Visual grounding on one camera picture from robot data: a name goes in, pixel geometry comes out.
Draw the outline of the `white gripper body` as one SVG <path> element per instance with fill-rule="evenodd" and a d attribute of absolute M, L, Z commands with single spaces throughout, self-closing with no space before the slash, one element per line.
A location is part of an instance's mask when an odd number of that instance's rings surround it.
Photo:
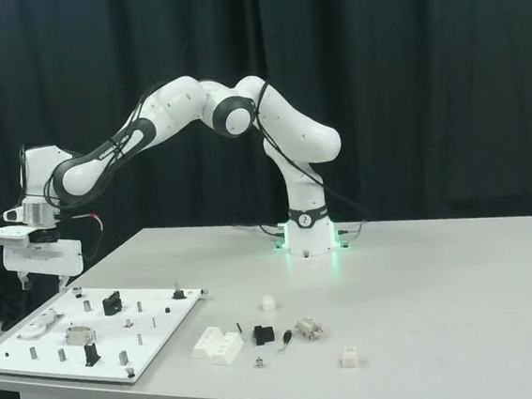
<path fill-rule="evenodd" d="M 3 248 L 4 267 L 8 271 L 74 277 L 84 270 L 82 243 L 62 239 L 53 243 L 23 248 Z"/>

